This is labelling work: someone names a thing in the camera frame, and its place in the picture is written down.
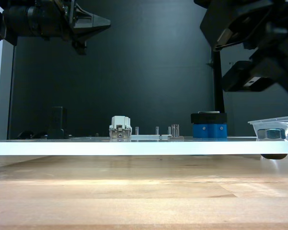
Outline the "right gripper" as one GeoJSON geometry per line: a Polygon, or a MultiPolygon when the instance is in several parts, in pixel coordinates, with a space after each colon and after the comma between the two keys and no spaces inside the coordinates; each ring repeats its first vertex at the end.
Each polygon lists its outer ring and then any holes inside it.
{"type": "Polygon", "coordinates": [[[197,0],[206,12],[200,29],[214,52],[243,45],[253,54],[222,77],[226,92],[288,93],[288,0],[197,0]]]}

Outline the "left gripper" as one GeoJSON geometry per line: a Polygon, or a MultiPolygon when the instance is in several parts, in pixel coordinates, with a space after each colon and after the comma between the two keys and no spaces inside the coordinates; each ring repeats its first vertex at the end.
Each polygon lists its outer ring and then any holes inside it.
{"type": "Polygon", "coordinates": [[[77,54],[86,54],[86,40],[108,29],[109,19],[83,10],[75,0],[36,0],[35,32],[44,39],[71,41],[77,54]]]}

